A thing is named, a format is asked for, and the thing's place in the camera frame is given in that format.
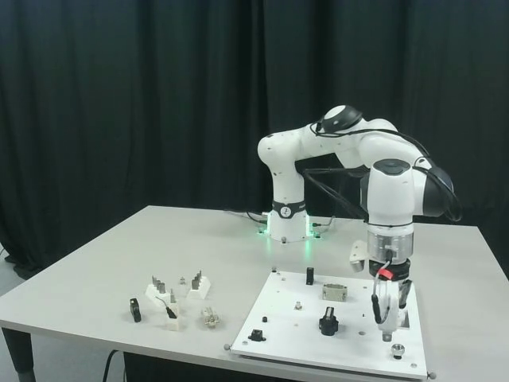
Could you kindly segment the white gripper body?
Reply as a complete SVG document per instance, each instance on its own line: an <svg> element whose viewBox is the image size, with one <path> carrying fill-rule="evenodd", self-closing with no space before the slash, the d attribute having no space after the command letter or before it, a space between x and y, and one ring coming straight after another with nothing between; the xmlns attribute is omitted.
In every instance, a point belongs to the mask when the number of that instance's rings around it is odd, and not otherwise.
<svg viewBox="0 0 509 382"><path fill-rule="evenodd" d="M378 328L383 333L393 333L398 328L399 284L392 281L379 282L376 290L379 298L381 322Z"/></svg>

